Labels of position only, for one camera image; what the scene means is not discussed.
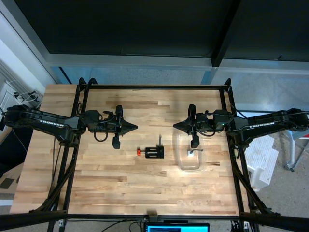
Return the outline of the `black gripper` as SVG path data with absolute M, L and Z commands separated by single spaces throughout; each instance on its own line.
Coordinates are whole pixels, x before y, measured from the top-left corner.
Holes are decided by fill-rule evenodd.
M 116 106 L 115 113 L 104 111 L 104 113 L 108 114 L 108 117 L 104 120 L 103 132 L 106 134 L 113 133 L 114 137 L 112 138 L 112 146 L 114 149 L 120 149 L 120 135 L 121 135 L 121 127 L 123 125 L 123 135 L 137 130 L 138 126 L 132 123 L 127 122 L 123 118 L 123 108 L 121 105 Z
M 200 133 L 205 137 L 213 136 L 213 126 L 210 125 L 206 113 L 196 113 L 196 106 L 193 104 L 189 105 L 188 118 L 181 122 L 175 123 L 173 127 L 192 136 L 192 148 L 197 148 L 200 144 L 197 133 Z

